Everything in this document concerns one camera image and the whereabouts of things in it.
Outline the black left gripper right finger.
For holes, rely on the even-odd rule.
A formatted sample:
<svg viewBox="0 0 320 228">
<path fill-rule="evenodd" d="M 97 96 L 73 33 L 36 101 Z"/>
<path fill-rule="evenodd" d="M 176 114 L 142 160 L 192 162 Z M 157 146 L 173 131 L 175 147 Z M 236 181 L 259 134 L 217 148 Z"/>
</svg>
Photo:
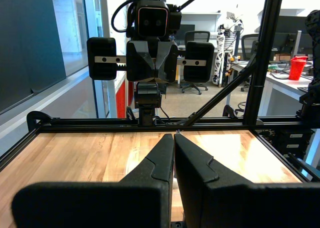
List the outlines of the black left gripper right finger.
<svg viewBox="0 0 320 228">
<path fill-rule="evenodd" d="M 318 227 L 318 183 L 253 183 L 183 135 L 174 140 L 187 227 Z"/>
</svg>

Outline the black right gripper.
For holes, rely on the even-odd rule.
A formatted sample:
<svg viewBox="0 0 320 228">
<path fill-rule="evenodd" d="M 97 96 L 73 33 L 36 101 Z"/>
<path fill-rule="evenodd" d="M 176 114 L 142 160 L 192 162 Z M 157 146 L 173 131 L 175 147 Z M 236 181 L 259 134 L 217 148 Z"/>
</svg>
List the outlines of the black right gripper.
<svg viewBox="0 0 320 228">
<path fill-rule="evenodd" d="M 185 52 L 173 42 L 159 40 L 128 41 L 126 55 L 118 56 L 114 38 L 90 38 L 87 41 L 89 75 L 94 80 L 114 80 L 125 71 L 131 82 L 172 83 L 178 65 L 183 66 L 187 82 L 207 82 L 211 76 L 214 46 L 190 41 Z"/>
</svg>

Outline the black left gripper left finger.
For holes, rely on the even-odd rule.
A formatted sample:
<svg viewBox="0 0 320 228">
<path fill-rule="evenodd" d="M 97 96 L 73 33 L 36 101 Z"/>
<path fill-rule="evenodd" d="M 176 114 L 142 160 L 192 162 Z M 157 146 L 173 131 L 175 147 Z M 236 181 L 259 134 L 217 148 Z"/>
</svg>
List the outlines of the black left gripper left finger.
<svg viewBox="0 0 320 228">
<path fill-rule="evenodd" d="M 17 227 L 170 227 L 174 139 L 166 134 L 119 182 L 38 182 L 18 191 Z"/>
</svg>

